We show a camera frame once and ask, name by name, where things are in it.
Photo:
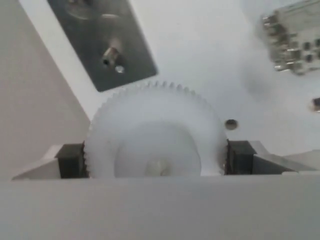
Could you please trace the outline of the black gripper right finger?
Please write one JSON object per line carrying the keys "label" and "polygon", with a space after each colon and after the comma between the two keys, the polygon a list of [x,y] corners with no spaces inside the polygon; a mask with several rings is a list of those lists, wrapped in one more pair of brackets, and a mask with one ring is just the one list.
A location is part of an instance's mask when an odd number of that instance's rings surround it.
{"label": "black gripper right finger", "polygon": [[260,141],[229,140],[226,175],[284,175],[319,173],[319,151],[280,156],[267,151]]}

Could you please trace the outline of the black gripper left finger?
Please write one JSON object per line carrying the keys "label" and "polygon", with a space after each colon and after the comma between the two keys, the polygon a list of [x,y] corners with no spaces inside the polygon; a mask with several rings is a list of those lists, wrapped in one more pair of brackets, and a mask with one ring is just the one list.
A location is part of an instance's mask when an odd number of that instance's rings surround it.
{"label": "black gripper left finger", "polygon": [[18,170],[12,180],[60,180],[88,178],[84,145],[71,143],[53,145],[39,160]]}

